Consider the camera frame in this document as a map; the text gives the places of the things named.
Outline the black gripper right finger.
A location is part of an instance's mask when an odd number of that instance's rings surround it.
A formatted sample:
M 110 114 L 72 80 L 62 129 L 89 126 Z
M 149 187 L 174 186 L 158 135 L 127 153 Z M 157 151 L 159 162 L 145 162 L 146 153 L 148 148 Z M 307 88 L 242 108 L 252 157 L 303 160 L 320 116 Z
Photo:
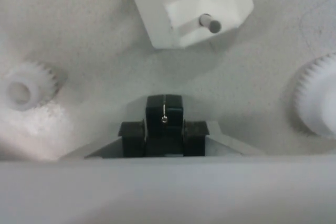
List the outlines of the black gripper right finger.
M 231 140 L 216 121 L 184 121 L 184 156 L 242 156 L 229 146 Z

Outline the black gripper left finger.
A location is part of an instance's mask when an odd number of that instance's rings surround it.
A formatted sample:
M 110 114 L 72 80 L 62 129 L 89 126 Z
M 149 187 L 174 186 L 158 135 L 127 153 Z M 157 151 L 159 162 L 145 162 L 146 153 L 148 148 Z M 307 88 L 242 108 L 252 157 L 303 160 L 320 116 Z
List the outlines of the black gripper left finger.
M 137 158 L 145 153 L 145 122 L 122 122 L 116 137 L 94 147 L 85 158 Z

